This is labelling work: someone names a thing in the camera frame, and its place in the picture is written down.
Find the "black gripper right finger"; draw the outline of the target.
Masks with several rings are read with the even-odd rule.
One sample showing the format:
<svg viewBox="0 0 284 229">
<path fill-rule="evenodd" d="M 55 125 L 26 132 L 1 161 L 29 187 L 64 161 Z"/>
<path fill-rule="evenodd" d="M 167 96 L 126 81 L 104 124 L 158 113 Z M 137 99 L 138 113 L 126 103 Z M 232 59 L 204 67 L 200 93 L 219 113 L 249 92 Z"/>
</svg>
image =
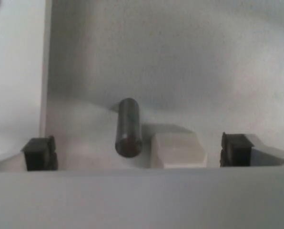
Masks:
<svg viewBox="0 0 284 229">
<path fill-rule="evenodd" d="M 284 166 L 284 150 L 265 145 L 254 134 L 223 133 L 221 167 Z"/>
</svg>

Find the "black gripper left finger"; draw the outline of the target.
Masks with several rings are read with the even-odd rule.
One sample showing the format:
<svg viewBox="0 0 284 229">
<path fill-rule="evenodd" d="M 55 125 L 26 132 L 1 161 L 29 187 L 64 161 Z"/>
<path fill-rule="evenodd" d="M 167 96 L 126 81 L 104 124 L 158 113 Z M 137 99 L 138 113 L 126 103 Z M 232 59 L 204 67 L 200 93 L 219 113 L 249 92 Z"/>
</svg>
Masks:
<svg viewBox="0 0 284 229">
<path fill-rule="evenodd" d="M 31 138 L 18 153 L 0 156 L 0 172 L 57 171 L 55 137 Z"/>
</svg>

